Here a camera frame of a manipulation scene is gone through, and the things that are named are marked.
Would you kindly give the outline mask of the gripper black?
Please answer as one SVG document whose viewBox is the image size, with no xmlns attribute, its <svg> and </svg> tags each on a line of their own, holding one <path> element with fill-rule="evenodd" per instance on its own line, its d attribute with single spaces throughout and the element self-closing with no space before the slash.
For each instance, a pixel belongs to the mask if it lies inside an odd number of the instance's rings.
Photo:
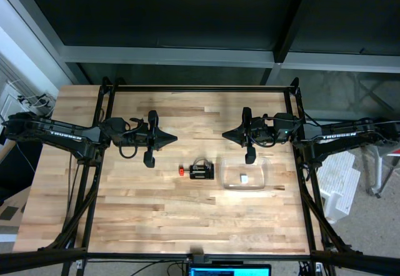
<svg viewBox="0 0 400 276">
<path fill-rule="evenodd" d="M 253 164 L 256 160 L 256 149 L 254 144 L 262 148 L 271 148 L 275 146 L 275 134 L 272 126 L 265 123 L 264 117 L 253 117 L 251 109 L 244 107 L 242 111 L 242 122 L 238 127 L 223 132 L 222 137 L 230 140 L 241 147 L 246 145 L 247 153 L 245 155 L 246 164 Z"/>
<path fill-rule="evenodd" d="M 162 131 L 158 128 L 159 117 L 156 111 L 149 111 L 147 117 L 148 123 L 140 120 L 137 127 L 131 134 L 132 142 L 134 144 L 134 154 L 131 158 L 135 157 L 138 152 L 139 143 L 144 144 L 147 151 L 144 153 L 143 162 L 146 167 L 155 166 L 155 158 L 153 157 L 154 149 L 159 150 L 168 144 L 176 142 L 178 139 L 172 134 Z"/>
</svg>

